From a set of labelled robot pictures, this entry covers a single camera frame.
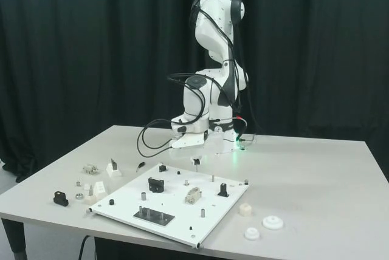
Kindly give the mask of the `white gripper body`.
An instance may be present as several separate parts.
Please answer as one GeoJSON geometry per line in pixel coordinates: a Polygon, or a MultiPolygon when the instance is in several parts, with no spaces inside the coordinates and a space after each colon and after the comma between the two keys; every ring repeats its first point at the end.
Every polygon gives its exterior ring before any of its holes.
{"type": "Polygon", "coordinates": [[[175,160],[198,158],[206,155],[217,154],[219,149],[216,147],[194,146],[186,148],[170,148],[170,157],[175,160]]]}

